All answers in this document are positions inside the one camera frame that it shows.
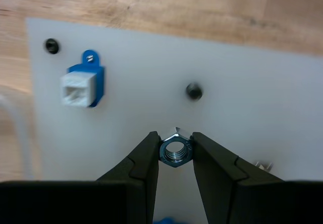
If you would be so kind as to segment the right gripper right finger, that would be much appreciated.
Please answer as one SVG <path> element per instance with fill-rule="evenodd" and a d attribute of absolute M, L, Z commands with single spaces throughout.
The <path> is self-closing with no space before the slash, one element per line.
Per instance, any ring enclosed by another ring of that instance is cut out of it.
<path fill-rule="evenodd" d="M 322 182 L 284 181 L 202 133 L 192 138 L 209 223 L 322 223 Z"/>

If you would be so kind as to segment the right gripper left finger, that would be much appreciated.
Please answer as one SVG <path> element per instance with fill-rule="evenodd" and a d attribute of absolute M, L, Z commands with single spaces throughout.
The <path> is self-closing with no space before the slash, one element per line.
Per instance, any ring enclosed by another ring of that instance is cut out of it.
<path fill-rule="evenodd" d="M 152 223 L 157 132 L 95 181 L 1 183 L 1 223 Z"/>

